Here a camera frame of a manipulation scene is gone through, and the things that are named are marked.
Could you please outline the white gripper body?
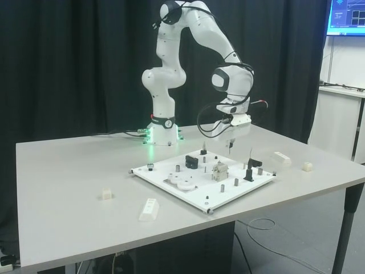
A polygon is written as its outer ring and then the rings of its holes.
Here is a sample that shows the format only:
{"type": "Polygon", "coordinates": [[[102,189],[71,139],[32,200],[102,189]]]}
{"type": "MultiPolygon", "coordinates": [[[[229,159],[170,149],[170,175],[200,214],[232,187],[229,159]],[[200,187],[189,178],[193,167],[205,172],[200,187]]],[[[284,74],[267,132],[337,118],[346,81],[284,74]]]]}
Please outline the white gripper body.
{"type": "Polygon", "coordinates": [[[214,131],[212,137],[216,141],[229,141],[237,137],[247,135],[251,127],[251,119],[247,118],[243,123],[232,126],[231,123],[214,124],[214,131]]]}

